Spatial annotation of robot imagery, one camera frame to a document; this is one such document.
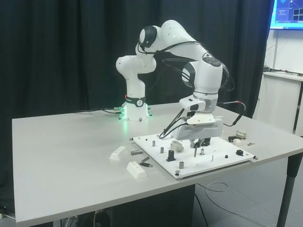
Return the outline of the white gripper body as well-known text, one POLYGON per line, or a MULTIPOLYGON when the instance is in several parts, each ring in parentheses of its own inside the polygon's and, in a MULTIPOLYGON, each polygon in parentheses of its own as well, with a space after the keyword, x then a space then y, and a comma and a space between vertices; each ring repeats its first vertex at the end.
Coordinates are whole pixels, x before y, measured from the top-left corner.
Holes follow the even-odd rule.
POLYGON ((196 140, 212 137, 220 137, 223 131, 223 118, 215 117, 212 124, 183 125, 173 131, 176 140, 196 140))

